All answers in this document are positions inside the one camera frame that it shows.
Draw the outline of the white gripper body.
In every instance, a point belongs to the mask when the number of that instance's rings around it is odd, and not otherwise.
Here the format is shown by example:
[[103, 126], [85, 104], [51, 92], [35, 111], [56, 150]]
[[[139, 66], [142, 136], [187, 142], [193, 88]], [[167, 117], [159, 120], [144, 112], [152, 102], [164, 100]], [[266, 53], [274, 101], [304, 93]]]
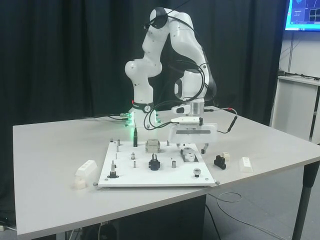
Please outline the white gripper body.
[[217, 123], [201, 126], [175, 124], [170, 127], [168, 141], [173, 144], [209, 144], [217, 140]]

